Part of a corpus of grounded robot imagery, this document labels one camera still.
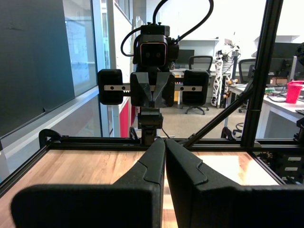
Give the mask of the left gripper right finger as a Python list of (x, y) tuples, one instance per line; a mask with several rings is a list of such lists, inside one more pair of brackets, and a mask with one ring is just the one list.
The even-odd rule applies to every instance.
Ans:
[(301, 228), (299, 185), (242, 186), (172, 139), (166, 173), (180, 228)]

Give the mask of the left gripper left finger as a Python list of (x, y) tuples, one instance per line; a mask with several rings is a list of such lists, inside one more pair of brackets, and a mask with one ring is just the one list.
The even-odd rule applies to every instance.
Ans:
[(19, 191), (10, 210), (18, 228), (159, 228), (165, 142), (157, 139), (111, 185), (39, 184)]

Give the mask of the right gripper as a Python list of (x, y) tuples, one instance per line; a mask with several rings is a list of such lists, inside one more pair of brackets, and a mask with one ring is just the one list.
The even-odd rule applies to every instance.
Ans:
[(172, 107), (174, 93), (179, 91), (183, 104), (202, 106), (209, 85), (209, 73), (202, 70), (186, 70), (182, 78), (172, 72), (133, 72), (129, 83), (123, 82), (120, 69), (102, 69), (97, 77), (99, 100), (104, 105), (119, 105), (129, 96), (136, 107)]

